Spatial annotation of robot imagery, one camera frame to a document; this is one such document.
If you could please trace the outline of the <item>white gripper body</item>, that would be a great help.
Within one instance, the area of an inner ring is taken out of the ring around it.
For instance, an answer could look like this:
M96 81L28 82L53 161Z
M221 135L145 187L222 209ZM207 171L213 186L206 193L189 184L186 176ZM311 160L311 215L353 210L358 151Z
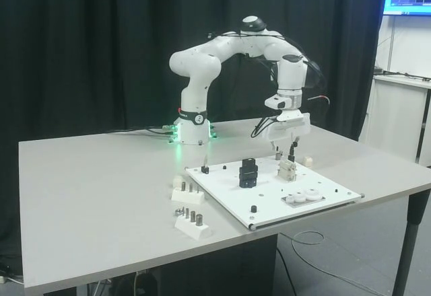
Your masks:
M282 112L276 122L267 127L267 140L280 141L307 135L310 132L310 114L301 112Z

